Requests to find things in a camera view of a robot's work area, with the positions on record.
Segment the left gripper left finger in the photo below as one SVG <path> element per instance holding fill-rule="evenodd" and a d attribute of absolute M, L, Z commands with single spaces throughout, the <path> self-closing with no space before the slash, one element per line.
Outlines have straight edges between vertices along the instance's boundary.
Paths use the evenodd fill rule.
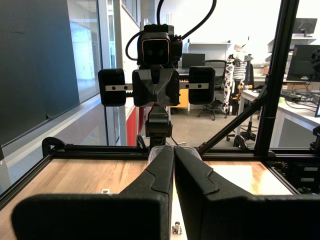
<path fill-rule="evenodd" d="M 164 147 L 118 194 L 38 194 L 11 214 L 19 240 L 168 240 L 174 151 Z"/>

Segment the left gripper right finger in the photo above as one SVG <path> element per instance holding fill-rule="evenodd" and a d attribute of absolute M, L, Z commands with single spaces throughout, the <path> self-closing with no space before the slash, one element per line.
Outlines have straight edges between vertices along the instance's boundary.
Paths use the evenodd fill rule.
<path fill-rule="evenodd" d="M 190 240 L 317 240 L 316 195 L 254 195 L 182 147 L 174 148 L 175 187 Z"/>

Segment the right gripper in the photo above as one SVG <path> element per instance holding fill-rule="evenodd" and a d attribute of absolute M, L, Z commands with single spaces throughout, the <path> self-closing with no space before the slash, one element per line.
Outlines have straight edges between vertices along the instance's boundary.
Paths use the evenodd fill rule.
<path fill-rule="evenodd" d="M 175 68 L 137 69 L 132 72 L 132 83 L 125 83 L 121 68 L 98 72 L 101 103 L 105 107 L 120 107 L 126 98 L 133 98 L 136 107 L 175 107 L 181 89 L 188 91 L 188 102 L 206 105 L 214 100 L 216 72 L 211 66 L 192 66 L 187 82 Z"/>

